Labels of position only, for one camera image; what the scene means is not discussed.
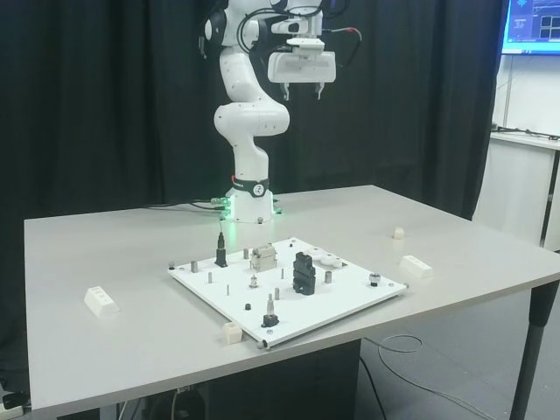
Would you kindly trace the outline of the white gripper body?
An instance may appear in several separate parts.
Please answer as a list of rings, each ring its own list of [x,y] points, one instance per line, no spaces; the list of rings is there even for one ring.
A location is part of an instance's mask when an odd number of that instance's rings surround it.
[[[268,78],[275,83],[332,83],[336,70],[334,52],[311,56],[273,52],[269,56]]]

